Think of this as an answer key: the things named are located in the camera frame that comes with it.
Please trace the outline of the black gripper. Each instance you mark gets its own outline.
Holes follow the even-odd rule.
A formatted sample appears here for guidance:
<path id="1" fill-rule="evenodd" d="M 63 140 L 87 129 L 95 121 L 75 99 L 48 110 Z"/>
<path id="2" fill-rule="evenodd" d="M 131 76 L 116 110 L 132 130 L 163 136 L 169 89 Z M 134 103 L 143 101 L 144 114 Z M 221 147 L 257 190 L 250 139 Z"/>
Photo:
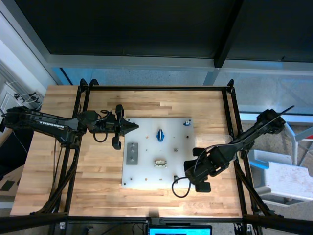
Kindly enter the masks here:
<path id="1" fill-rule="evenodd" d="M 210 193 L 211 184 L 207 182 L 210 173 L 214 172 L 215 167 L 210 158 L 210 154 L 216 147 L 193 149 L 193 156 L 197 157 L 196 163 L 193 169 L 195 191 L 201 193 Z"/>
<path id="2" fill-rule="evenodd" d="M 138 129 L 139 125 L 133 122 L 131 119 L 124 119 L 124 108 L 121 104 L 118 104 L 115 108 L 115 114 L 112 111 L 108 112 L 106 117 L 105 129 L 107 133 L 114 133 L 115 136 L 112 139 L 112 146 L 114 149 L 121 149 L 120 136 Z"/>

